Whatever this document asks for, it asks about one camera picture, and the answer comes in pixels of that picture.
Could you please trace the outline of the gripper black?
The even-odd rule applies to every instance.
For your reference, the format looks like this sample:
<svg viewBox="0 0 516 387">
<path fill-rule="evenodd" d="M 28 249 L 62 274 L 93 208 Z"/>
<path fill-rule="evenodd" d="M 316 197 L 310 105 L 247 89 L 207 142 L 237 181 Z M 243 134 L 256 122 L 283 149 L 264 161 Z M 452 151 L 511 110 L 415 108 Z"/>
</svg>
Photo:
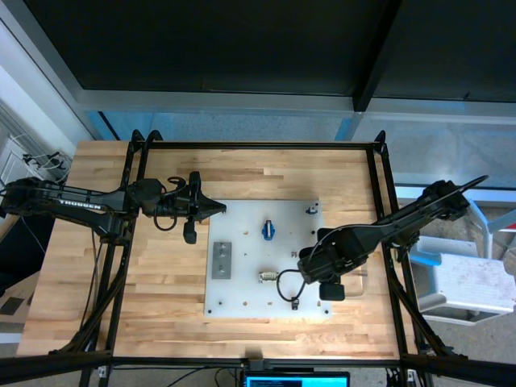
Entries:
<svg viewBox="0 0 516 387">
<path fill-rule="evenodd" d="M 303 248 L 299 252 L 298 270 L 306 284 L 319 283 L 318 295 L 322 301 L 343 301 L 344 285 L 341 283 L 343 260 L 334 245 Z"/>
<path fill-rule="evenodd" d="M 195 221 L 198 218 L 199 204 L 198 196 L 201 192 L 201 176 L 200 172 L 194 171 L 189 175 L 189 182 L 177 195 L 177 200 L 181 202 L 185 211 L 186 218 L 183 227 L 183 237 L 187 244 L 196 244 L 197 232 L 195 231 Z M 209 208 L 201 210 L 201 220 L 205 220 L 213 215 L 225 213 L 227 206 L 221 202 L 217 202 L 206 195 L 201 195 L 201 206 Z"/>
</svg>

